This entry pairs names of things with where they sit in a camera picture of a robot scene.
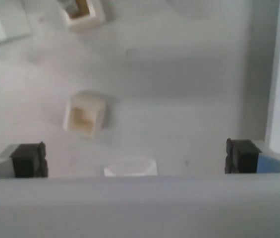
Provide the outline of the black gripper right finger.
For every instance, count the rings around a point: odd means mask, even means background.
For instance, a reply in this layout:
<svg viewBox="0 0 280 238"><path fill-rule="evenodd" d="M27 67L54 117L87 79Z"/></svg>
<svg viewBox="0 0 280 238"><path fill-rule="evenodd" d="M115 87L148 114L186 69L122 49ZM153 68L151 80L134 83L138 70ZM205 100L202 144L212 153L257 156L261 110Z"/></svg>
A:
<svg viewBox="0 0 280 238"><path fill-rule="evenodd" d="M225 173L280 173L280 153L274 152L264 141L228 138L226 140Z"/></svg>

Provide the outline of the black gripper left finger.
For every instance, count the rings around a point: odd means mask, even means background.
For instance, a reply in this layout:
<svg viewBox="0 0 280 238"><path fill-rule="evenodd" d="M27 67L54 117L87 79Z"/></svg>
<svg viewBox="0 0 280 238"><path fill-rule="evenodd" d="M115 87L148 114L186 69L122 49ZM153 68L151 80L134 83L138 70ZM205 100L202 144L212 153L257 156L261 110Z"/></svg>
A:
<svg viewBox="0 0 280 238"><path fill-rule="evenodd" d="M0 153L0 179L47 178L46 145L10 144Z"/></svg>

